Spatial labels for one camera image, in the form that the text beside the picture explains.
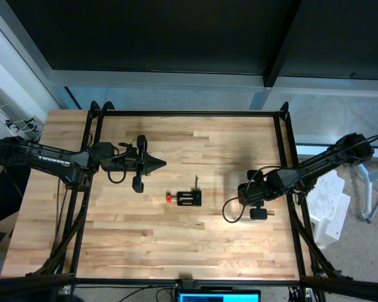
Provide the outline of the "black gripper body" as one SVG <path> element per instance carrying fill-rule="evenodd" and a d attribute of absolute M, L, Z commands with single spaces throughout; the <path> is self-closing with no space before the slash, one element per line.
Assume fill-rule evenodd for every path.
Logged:
<path fill-rule="evenodd" d="M 255 182 L 240 184 L 238 186 L 239 203 L 249 208 L 251 220 L 266 220 L 267 210 L 264 208 L 264 195 L 261 187 Z"/>
<path fill-rule="evenodd" d="M 146 163 L 145 154 L 147 151 L 147 139 L 144 135 L 137 137 L 136 147 L 129 145 L 126 152 L 122 154 L 120 162 L 122 163 L 123 171 L 135 172 L 132 179 L 132 188 L 136 193 L 144 192 L 144 183 L 142 182 L 142 175 L 144 174 L 144 165 Z"/>

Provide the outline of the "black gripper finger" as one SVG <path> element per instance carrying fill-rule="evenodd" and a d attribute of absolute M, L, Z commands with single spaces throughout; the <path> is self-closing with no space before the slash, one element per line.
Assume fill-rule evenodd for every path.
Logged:
<path fill-rule="evenodd" d="M 149 164 L 165 164 L 166 163 L 166 161 L 161 160 L 161 159 L 157 159 L 157 158 L 149 155 L 148 153 L 146 153 L 144 155 L 144 159 L 145 159 L 146 163 L 149 163 Z"/>
<path fill-rule="evenodd" d="M 166 166 L 166 163 L 146 163 L 144 164 L 144 173 L 150 174 L 151 172 Z"/>

